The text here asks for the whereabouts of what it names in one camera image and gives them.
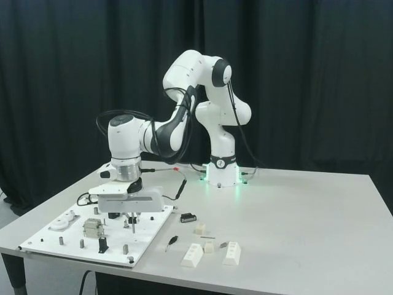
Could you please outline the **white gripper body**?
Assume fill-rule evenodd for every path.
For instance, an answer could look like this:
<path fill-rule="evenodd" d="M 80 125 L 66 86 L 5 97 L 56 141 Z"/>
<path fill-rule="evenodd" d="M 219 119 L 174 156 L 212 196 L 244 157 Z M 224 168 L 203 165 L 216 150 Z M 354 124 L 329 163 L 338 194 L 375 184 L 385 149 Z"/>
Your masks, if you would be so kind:
<path fill-rule="evenodd" d="M 98 196 L 98 208 L 104 213 L 153 213 L 163 210 L 163 188 L 147 187 L 134 193 Z"/>

